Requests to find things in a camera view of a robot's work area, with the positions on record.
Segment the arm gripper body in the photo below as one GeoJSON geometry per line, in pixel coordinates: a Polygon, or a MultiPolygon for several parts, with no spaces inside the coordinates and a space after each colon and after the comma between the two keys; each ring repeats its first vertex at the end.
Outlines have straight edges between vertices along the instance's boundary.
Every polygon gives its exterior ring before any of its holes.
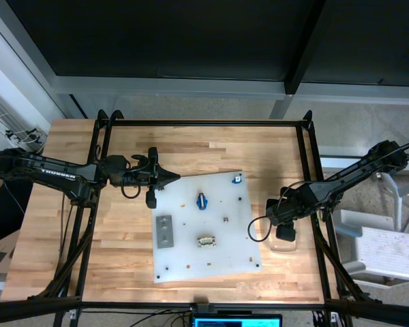
{"type": "MultiPolygon", "coordinates": [[[[278,199],[268,199],[266,201],[266,215],[271,217],[271,207],[278,204],[278,199]]],[[[277,225],[276,223],[271,223],[272,226],[276,227],[275,237],[284,241],[295,241],[296,230],[294,228],[294,221],[289,221],[287,223],[281,223],[277,225]]]]}
{"type": "Polygon", "coordinates": [[[137,161],[137,164],[131,168],[129,175],[129,186],[138,188],[138,193],[133,198],[139,196],[141,187],[148,187],[145,196],[146,205],[148,208],[156,208],[155,190],[157,189],[160,168],[157,148],[149,148],[147,156],[132,155],[131,158],[137,161]]]}

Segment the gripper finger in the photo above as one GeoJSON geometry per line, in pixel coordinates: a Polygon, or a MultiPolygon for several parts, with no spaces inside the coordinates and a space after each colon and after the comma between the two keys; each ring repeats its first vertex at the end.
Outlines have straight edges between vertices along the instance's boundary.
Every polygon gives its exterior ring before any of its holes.
{"type": "Polygon", "coordinates": [[[164,189],[165,186],[179,180],[180,178],[181,178],[180,176],[160,177],[158,178],[158,189],[164,189]]]}
{"type": "Polygon", "coordinates": [[[160,164],[158,165],[158,177],[159,178],[180,178],[181,176],[177,173],[168,171],[164,169],[160,164]]]}

